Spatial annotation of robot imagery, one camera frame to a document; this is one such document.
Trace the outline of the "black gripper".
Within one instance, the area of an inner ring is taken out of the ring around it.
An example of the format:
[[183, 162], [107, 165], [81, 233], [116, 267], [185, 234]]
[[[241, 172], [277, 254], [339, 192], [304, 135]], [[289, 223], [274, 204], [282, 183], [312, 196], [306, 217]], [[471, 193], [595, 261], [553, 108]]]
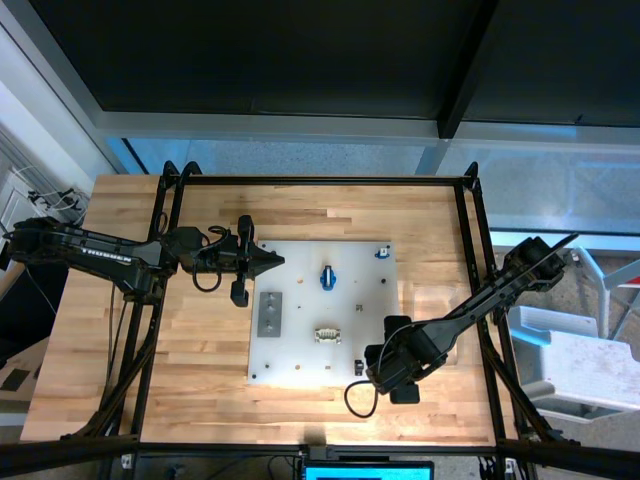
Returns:
[[256, 278], [285, 263], [276, 251], [268, 251], [265, 246], [253, 243], [254, 233], [251, 216], [242, 215], [238, 219], [236, 233], [229, 233], [219, 247], [217, 271], [221, 275], [235, 276], [230, 291], [230, 298], [235, 306], [247, 306], [249, 303], [249, 293], [245, 286], [248, 273], [250, 278]]
[[410, 351], [408, 316], [387, 316], [383, 321], [384, 341], [369, 346], [369, 380], [379, 395], [389, 395], [392, 404], [418, 404], [419, 388], [413, 374], [420, 369]]

